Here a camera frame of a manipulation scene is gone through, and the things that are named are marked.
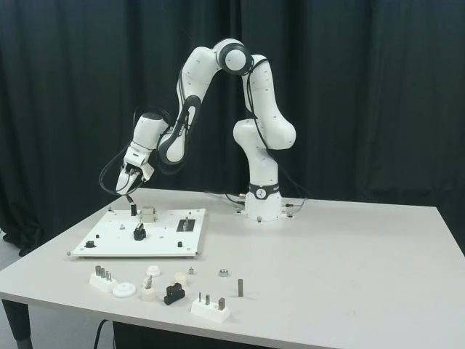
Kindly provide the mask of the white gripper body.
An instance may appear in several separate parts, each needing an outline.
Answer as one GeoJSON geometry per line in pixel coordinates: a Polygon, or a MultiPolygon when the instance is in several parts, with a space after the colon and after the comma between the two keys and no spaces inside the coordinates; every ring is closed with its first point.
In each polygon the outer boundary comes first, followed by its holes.
{"type": "Polygon", "coordinates": [[[116,193],[128,193],[137,179],[137,170],[123,168],[116,183],[116,193]]]}

